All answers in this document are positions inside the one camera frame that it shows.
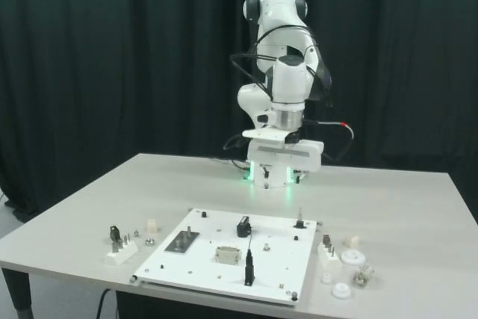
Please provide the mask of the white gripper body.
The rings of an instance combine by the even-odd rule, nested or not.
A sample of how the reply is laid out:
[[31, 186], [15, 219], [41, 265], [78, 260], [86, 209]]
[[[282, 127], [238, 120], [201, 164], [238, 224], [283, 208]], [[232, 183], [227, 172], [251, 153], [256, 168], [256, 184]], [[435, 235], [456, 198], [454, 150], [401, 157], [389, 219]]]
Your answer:
[[285, 166], [294, 170], [319, 170], [323, 143], [300, 140], [298, 143], [267, 142], [254, 139], [249, 143], [248, 159], [266, 166]]

